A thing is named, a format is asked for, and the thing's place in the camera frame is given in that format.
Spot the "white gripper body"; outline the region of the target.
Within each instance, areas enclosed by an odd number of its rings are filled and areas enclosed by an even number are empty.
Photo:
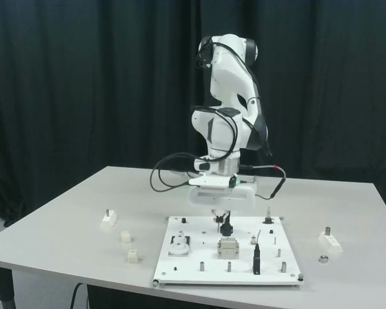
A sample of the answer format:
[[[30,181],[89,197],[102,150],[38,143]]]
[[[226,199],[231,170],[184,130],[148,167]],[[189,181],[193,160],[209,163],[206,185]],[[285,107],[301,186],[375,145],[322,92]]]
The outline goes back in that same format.
[[[191,207],[254,207],[257,186],[240,183],[234,188],[192,187],[187,194]]]

